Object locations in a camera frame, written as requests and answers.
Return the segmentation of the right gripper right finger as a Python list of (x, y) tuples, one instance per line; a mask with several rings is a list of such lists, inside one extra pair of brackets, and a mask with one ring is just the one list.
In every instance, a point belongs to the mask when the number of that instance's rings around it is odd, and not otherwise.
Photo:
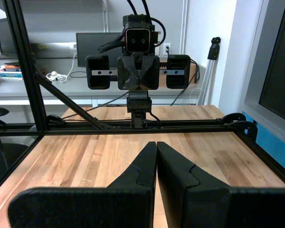
[(157, 147), (170, 228), (285, 228), (285, 188), (232, 187), (168, 144)]

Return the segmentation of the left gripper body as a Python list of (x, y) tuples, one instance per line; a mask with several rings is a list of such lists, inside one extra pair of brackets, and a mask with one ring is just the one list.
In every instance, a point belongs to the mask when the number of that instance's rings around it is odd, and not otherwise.
[[(140, 72), (143, 55), (134, 57), (135, 66)], [(160, 61), (160, 75), (166, 76), (166, 87), (170, 89), (184, 89), (189, 85), (191, 59), (188, 55), (169, 55), (166, 62)], [(107, 55), (86, 57), (86, 74), (88, 87), (92, 90), (108, 89), (111, 77), (117, 77), (117, 69), (110, 69)]]

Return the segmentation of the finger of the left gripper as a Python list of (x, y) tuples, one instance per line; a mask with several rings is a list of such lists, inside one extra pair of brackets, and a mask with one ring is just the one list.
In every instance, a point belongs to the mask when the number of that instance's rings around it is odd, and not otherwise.
[(143, 56), (139, 72), (139, 87), (142, 90), (157, 90), (159, 87), (160, 59), (158, 56)]
[(118, 88), (120, 90), (136, 90), (139, 87), (139, 73), (134, 57), (121, 56), (117, 60)]

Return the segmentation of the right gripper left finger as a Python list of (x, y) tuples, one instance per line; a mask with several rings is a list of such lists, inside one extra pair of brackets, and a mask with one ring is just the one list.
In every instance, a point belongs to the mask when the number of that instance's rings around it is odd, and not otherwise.
[(156, 142), (149, 142), (106, 188), (38, 187), (12, 199), (13, 228), (151, 228)]

